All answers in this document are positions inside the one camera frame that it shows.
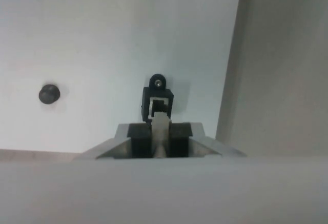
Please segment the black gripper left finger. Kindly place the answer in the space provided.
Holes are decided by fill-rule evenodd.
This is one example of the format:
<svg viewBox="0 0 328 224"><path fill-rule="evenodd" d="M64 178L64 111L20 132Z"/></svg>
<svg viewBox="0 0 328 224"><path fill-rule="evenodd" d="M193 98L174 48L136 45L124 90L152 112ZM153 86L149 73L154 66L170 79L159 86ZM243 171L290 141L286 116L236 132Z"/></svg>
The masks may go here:
<svg viewBox="0 0 328 224"><path fill-rule="evenodd" d="M151 128L145 123L120 124L113 138L95 147L95 158L131 159L152 157Z"/></svg>

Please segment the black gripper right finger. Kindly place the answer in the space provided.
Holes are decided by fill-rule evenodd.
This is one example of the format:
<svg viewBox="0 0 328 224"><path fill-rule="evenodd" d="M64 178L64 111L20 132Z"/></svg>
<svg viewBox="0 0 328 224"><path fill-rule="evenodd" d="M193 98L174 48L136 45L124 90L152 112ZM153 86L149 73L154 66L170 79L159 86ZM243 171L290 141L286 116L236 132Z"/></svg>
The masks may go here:
<svg viewBox="0 0 328 224"><path fill-rule="evenodd" d="M172 123L169 130L169 157L245 157L246 155L206 136L202 123Z"/></svg>

